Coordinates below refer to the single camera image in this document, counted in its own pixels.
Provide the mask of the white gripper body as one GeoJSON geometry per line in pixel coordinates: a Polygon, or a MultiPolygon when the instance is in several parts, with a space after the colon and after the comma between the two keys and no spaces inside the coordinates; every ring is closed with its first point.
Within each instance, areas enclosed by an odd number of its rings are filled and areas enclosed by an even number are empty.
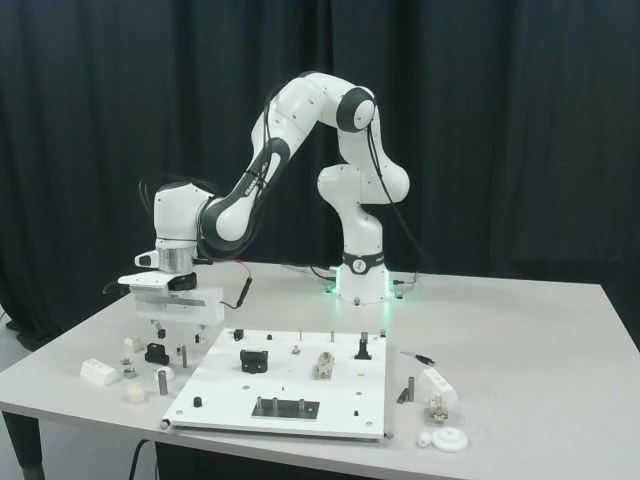
{"type": "Polygon", "coordinates": [[[169,291],[134,289],[137,314],[158,322],[220,324],[224,320],[221,288],[169,291]]]}

